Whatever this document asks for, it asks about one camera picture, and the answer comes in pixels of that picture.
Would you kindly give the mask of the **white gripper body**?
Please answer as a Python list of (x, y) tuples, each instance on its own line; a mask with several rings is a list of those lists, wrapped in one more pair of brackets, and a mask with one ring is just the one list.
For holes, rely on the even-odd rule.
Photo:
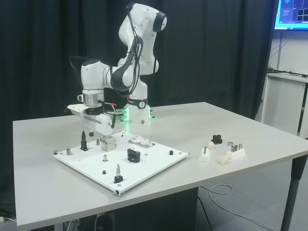
[(113, 129), (111, 128), (111, 118), (105, 114), (87, 115), (82, 118), (82, 123), (92, 132), (98, 132), (103, 136), (111, 135)]

